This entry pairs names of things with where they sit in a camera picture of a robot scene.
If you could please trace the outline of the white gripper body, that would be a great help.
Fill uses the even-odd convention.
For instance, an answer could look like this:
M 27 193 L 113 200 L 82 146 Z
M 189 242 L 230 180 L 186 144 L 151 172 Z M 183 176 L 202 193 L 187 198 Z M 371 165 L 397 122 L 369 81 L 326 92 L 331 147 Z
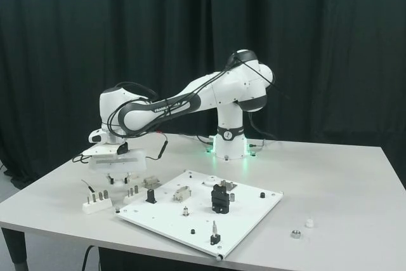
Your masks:
M 93 156 L 89 168 L 103 174 L 141 173 L 147 170 L 144 157 Z

